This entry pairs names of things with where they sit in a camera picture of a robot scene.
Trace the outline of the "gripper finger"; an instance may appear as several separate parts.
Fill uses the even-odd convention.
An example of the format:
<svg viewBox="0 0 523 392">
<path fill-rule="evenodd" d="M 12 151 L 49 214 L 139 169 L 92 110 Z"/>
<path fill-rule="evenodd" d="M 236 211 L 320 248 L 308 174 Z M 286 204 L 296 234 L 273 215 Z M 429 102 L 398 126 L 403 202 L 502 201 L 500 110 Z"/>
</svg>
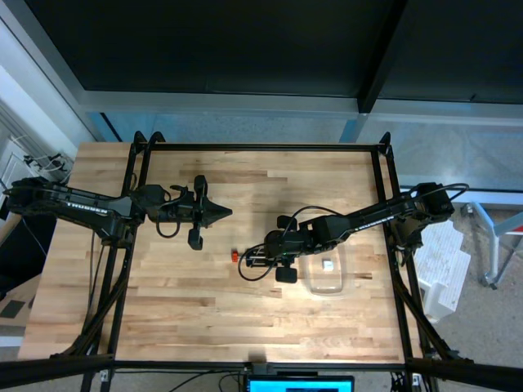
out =
<svg viewBox="0 0 523 392">
<path fill-rule="evenodd" d="M 215 222 L 231 216 L 232 212 L 205 212 L 203 214 L 203 226 L 208 228 Z"/>
<path fill-rule="evenodd" d="M 231 209 L 215 204 L 208 197 L 204 198 L 203 208 L 208 213 L 232 213 Z"/>
</svg>

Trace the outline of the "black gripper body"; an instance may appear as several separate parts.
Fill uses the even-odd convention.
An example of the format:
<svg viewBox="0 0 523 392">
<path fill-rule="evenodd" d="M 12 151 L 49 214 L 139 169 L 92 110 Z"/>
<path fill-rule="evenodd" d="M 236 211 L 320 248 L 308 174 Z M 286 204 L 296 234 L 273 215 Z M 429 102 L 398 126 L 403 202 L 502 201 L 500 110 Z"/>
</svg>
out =
<svg viewBox="0 0 523 392">
<path fill-rule="evenodd" d="M 293 263 L 305 252 L 308 241 L 308 230 L 299 228 L 295 218 L 277 218 L 277 229 L 269 232 L 264 239 L 266 263 L 272 269 L 275 268 L 277 282 L 297 282 L 297 269 L 293 267 Z"/>
<path fill-rule="evenodd" d="M 208 183 L 205 176 L 198 175 L 194 179 L 194 190 L 189 191 L 187 187 L 180 190 L 180 196 L 176 203 L 176 223 L 191 223 L 192 228 L 188 233 L 188 244 L 193 250 L 203 248 L 203 238 L 200 229 L 203 224 L 203 200 L 207 196 Z"/>
</svg>

